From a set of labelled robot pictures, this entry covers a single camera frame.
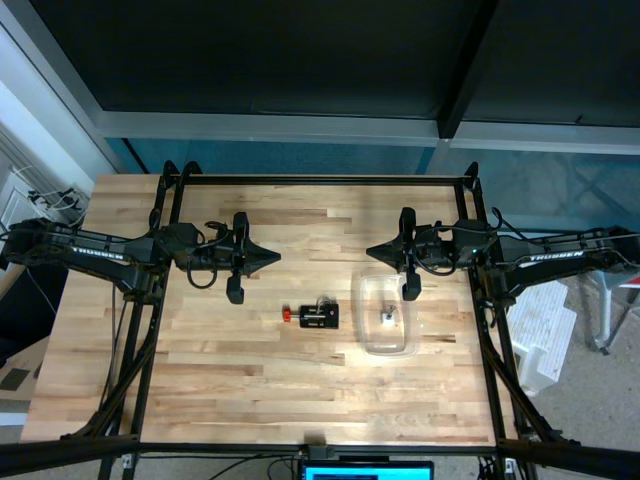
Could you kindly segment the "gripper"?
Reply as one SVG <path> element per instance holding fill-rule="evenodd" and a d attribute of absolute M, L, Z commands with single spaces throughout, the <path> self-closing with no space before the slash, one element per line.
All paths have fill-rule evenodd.
<path fill-rule="evenodd" d="M 399 220 L 401 253 L 406 281 L 402 287 L 402 298 L 415 301 L 422 291 L 418 268 L 439 277 L 456 272 L 453 254 L 443 246 L 439 237 L 441 223 L 418 226 L 413 208 L 403 208 Z M 366 249 L 366 255 L 400 272 L 400 260 L 395 255 L 400 251 L 400 241 L 391 241 Z"/>
<path fill-rule="evenodd" d="M 246 245 L 248 242 L 248 274 L 266 268 L 280 260 L 281 254 L 261 247 L 248 240 L 249 221 L 245 212 L 237 212 L 233 217 L 233 225 L 229 228 L 219 221 L 207 221 L 205 227 L 216 232 L 212 240 L 204 240 L 192 252 L 192 270 L 210 271 L 212 279 L 207 284 L 197 284 L 192 281 L 192 286 L 197 289 L 212 287 L 217 280 L 219 271 L 229 271 L 227 279 L 226 296 L 232 304 L 244 302 L 244 289 L 241 286 L 241 277 L 245 275 Z"/>

